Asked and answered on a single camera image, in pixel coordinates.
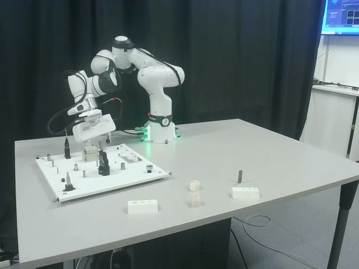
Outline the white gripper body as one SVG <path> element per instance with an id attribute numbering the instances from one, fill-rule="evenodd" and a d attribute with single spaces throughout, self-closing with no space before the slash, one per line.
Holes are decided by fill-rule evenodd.
<path id="1" fill-rule="evenodd" d="M 110 133 L 116 129 L 116 125 L 110 114 L 102 115 L 92 122 L 84 121 L 72 128 L 76 142 L 84 142 L 100 135 Z"/>

